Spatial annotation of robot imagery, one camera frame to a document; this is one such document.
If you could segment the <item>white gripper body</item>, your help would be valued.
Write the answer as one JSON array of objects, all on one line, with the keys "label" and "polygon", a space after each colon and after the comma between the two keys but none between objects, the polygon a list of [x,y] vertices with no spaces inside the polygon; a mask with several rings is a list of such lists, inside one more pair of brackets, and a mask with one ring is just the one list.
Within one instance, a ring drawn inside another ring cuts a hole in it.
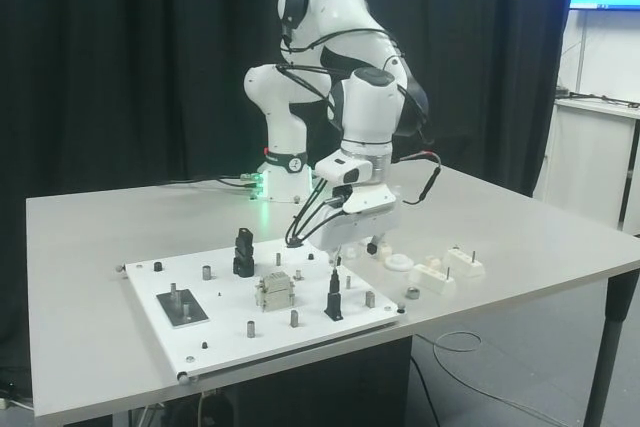
[{"label": "white gripper body", "polygon": [[365,238],[382,238],[399,224],[400,212],[396,208],[340,215],[318,229],[318,249],[329,252]]}]

